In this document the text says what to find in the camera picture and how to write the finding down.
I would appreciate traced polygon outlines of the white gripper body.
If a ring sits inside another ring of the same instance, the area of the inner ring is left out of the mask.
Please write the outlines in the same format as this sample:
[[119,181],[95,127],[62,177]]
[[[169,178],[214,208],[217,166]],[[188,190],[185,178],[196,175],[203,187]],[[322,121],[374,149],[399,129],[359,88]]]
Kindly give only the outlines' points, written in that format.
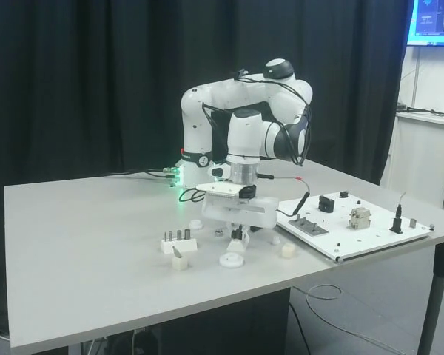
[[279,200],[273,197],[231,199],[216,196],[204,198],[204,217],[235,225],[273,228],[277,223]]

